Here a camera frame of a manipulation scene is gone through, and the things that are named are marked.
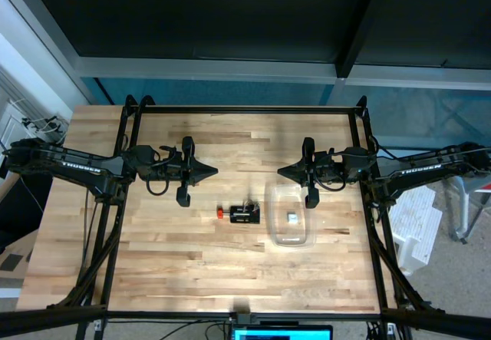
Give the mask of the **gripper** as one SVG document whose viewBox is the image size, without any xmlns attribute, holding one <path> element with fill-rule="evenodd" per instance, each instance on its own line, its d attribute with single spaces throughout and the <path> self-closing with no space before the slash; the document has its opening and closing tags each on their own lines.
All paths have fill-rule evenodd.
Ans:
<svg viewBox="0 0 491 340">
<path fill-rule="evenodd" d="M 320 202 L 319 190 L 316 184 L 327 191 L 336 191 L 335 188 L 327 185 L 327 177 L 335 175 L 335 166 L 331 157 L 325 154 L 318 159 L 315 158 L 315 141 L 311 137 L 306 137 L 302 144 L 302 156 L 292 165 L 278 169 L 278 175 L 285 177 L 297 184 L 304 183 L 304 162 L 305 162 L 305 185 L 307 187 L 307 196 L 305 206 L 307 209 L 314 209 Z"/>
<path fill-rule="evenodd" d="M 165 181 L 179 181 L 180 186 L 176 190 L 176 201 L 180 206 L 190 205 L 190 195 L 188 186 L 197 185 L 202 180 L 212 177 L 218 173 L 218 169 L 198 161 L 194 156 L 195 144 L 190 136 L 186 136 L 182 141 L 182 150 L 178 151 L 175 147 L 169 148 L 169 155 L 164 163 Z"/>
</svg>

